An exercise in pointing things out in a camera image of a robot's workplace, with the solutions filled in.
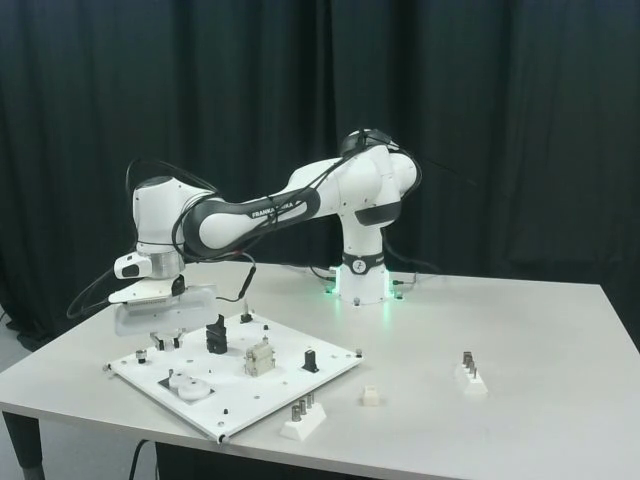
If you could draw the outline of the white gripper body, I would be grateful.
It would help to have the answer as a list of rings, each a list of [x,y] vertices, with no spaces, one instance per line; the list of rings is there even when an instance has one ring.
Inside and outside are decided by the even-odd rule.
[[[215,285],[187,286],[173,296],[170,284],[133,284],[113,293],[115,332],[119,336],[168,334],[213,323],[218,317]]]

